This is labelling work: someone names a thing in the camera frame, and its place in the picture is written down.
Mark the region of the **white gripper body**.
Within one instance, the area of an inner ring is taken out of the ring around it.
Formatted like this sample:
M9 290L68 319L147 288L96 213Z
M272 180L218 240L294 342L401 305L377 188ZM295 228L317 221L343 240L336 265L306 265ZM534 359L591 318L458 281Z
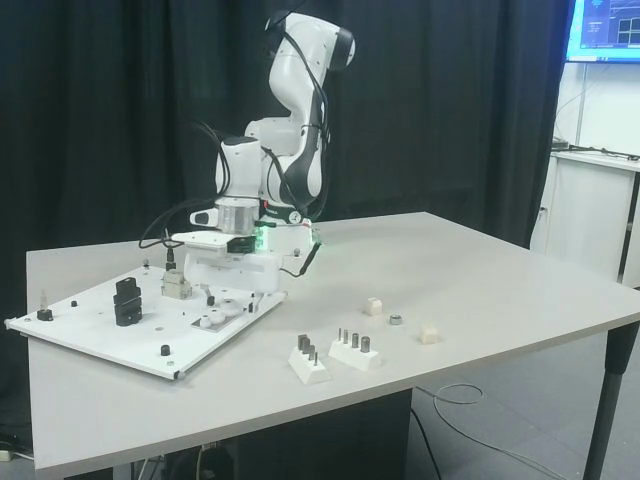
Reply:
M272 254L216 255L213 251L188 251L184 275L192 284L220 289L277 292L281 257Z

